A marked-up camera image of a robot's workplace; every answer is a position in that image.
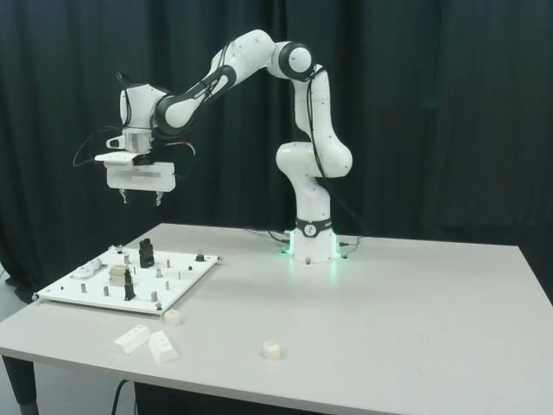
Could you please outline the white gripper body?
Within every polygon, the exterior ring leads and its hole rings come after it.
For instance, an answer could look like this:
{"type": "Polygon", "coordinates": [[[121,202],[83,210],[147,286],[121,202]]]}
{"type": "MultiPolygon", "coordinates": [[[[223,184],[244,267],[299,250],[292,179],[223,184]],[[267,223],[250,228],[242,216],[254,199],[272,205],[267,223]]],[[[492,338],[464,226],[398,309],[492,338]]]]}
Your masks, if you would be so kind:
{"type": "Polygon", "coordinates": [[[106,164],[106,181],[110,188],[124,190],[173,190],[175,166],[172,163],[150,165],[106,164]]]}

